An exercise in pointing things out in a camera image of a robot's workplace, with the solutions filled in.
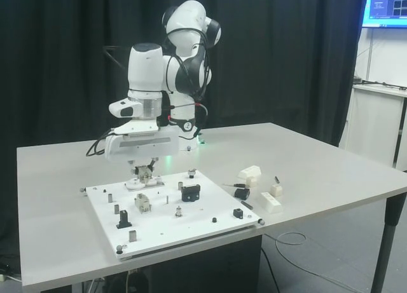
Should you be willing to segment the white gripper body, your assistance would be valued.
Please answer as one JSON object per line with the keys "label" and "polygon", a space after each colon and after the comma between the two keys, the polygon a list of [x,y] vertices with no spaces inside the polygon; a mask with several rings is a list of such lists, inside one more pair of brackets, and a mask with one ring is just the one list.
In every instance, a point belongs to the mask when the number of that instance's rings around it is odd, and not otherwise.
{"label": "white gripper body", "polygon": [[179,132],[165,126],[151,133],[108,136],[104,156],[110,162],[171,156],[179,151]]}

